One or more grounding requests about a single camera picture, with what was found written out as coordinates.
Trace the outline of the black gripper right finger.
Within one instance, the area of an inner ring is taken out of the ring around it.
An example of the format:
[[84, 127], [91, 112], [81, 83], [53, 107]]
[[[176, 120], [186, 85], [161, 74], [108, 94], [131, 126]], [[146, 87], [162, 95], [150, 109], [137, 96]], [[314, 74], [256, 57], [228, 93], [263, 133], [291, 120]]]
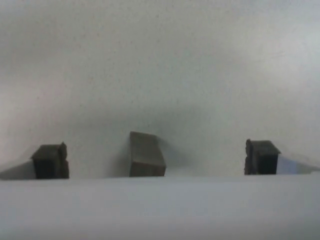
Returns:
[[270, 140], [245, 143], [245, 175], [305, 175], [320, 172], [320, 163], [289, 157]]

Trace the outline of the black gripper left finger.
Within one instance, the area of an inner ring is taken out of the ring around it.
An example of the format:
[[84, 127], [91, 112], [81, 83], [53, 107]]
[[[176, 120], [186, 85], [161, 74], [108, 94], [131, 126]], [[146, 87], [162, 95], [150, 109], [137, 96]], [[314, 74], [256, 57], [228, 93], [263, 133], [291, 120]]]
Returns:
[[0, 165], [1, 180], [55, 180], [69, 178], [67, 145], [42, 144]]

